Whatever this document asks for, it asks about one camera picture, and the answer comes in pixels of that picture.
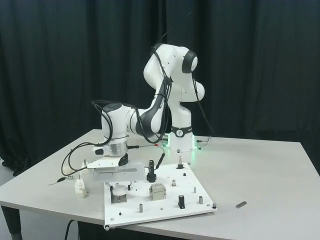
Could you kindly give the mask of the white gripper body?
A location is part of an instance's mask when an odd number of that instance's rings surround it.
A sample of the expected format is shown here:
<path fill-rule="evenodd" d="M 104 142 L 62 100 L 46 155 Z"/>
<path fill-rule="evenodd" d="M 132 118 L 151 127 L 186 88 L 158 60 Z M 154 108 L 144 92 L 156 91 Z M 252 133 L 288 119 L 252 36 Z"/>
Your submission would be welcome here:
<path fill-rule="evenodd" d="M 129 162 L 123 166 L 95 167 L 93 178 L 102 182 L 134 182 L 146 178 L 145 164 Z"/>

